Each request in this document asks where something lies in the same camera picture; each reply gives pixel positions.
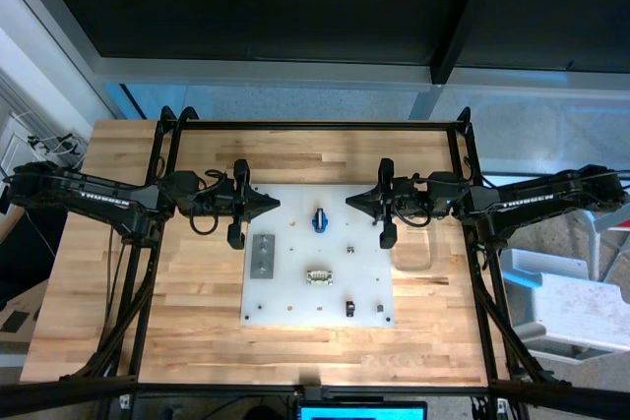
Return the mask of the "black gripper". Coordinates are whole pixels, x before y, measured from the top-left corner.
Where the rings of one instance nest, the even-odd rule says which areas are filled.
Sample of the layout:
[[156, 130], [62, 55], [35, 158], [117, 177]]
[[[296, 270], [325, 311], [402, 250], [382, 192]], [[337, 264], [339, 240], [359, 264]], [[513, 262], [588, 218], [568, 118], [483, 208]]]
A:
[[[230, 217], [226, 241], [232, 249], [243, 249], [245, 235], [242, 223], [245, 221], [246, 194], [250, 184], [250, 167], [245, 159], [237, 159], [233, 165], [233, 177], [225, 177], [214, 190], [214, 217]], [[251, 210], [251, 218], [277, 209], [281, 201], [270, 196], [264, 188], [251, 189], [251, 201], [257, 203]]]
[[[396, 217], [400, 222], [410, 227], [418, 227], [417, 222], [412, 221], [413, 214], [404, 215], [400, 210], [405, 210], [408, 204], [414, 209], [413, 182], [407, 176], [396, 177], [394, 161], [390, 158], [382, 158], [378, 168], [378, 188], [380, 191], [380, 214], [378, 220], [383, 222], [383, 230], [379, 236], [380, 248], [391, 250], [398, 241], [398, 227], [393, 222]], [[371, 218], [377, 217], [377, 186], [365, 189], [356, 195], [346, 198], [346, 204], [355, 210], [359, 210]]]

